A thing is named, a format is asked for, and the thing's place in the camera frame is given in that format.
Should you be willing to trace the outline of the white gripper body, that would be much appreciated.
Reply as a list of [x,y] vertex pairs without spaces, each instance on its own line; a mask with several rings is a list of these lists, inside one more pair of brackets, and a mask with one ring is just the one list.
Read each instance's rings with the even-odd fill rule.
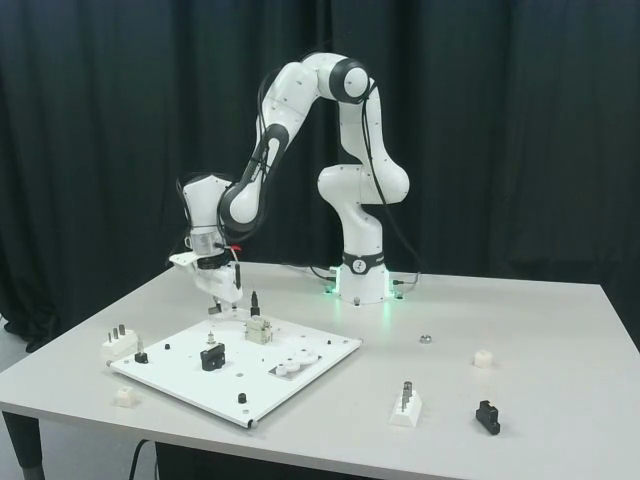
[[195,269],[196,286],[221,303],[234,304],[243,297],[241,269],[239,264],[217,269]]

